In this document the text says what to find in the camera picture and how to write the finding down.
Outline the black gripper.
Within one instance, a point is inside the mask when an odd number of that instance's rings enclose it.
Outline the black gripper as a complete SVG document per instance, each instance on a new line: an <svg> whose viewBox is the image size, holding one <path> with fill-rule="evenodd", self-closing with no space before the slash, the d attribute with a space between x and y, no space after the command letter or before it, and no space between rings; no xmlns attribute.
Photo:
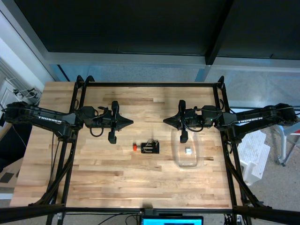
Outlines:
<svg viewBox="0 0 300 225"><path fill-rule="evenodd" d="M116 130L121 130L134 123L133 120L121 116L119 109L118 101L112 101L111 110L107 110L103 116L104 128L110 128L111 130L108 133L108 141L110 144L116 144L117 142L117 137L115 136Z"/></svg>
<svg viewBox="0 0 300 225"><path fill-rule="evenodd" d="M163 122L176 129L181 129L180 143L186 143L188 141L188 132L196 132L195 127L196 115L194 109L186 109L186 102L184 100L179 101L179 114L164 119Z"/></svg>

